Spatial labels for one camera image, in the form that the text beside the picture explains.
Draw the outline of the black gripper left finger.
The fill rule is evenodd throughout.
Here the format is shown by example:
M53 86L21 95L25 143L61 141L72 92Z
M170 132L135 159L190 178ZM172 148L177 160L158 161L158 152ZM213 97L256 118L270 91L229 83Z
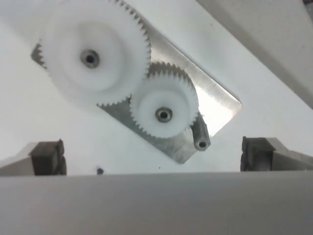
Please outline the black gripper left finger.
M64 142L40 141L28 143L16 155L0 161L1 176L67 175Z

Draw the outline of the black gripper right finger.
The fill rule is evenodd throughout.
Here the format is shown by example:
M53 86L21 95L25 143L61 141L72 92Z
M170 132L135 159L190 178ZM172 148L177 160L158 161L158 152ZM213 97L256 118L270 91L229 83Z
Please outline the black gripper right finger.
M288 149L277 138L243 137L240 171L312 171L312 156Z

